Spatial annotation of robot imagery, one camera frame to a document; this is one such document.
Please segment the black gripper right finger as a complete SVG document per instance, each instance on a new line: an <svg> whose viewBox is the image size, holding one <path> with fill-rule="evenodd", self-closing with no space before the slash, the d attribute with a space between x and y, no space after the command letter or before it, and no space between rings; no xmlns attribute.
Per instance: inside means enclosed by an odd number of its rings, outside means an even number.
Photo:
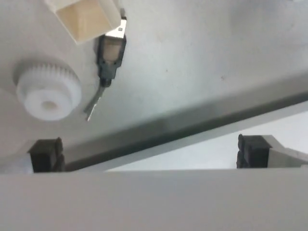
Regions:
<svg viewBox="0 0 308 231"><path fill-rule="evenodd" d="M238 136L237 168L306 167L308 155L284 147L272 135Z"/></svg>

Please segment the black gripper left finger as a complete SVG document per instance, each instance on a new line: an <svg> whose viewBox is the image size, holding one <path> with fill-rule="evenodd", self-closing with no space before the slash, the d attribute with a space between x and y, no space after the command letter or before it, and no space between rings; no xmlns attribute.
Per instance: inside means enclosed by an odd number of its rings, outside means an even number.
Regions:
<svg viewBox="0 0 308 231"><path fill-rule="evenodd" d="M65 172L60 137L26 142L16 153L0 158L1 173Z"/></svg>

